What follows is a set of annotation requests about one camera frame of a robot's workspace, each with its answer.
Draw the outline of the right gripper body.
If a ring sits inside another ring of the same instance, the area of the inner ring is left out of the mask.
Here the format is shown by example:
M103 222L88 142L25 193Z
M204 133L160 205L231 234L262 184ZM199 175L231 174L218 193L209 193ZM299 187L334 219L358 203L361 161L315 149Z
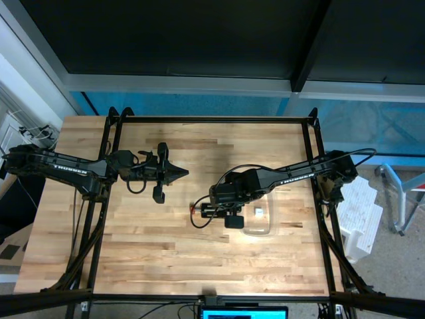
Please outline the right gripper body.
M210 205L217 217L238 216L246 193L247 189L241 185L213 185L209 189Z

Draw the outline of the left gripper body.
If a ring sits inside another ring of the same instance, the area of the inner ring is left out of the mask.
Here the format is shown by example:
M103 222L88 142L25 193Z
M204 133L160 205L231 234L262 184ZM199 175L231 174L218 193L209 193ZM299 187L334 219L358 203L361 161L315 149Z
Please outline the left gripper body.
M146 155L146 160L129 169L127 190L132 194L139 195L145 191L148 181L154 181L156 186L153 188L153 199L158 204L164 204L165 193L163 192L163 186L166 184L165 175L167 173L167 163L169 162L167 144L165 142L158 144L156 156L152 152L140 151L140 153ZM133 190L130 186L132 181L142 181L142 188L139 191Z

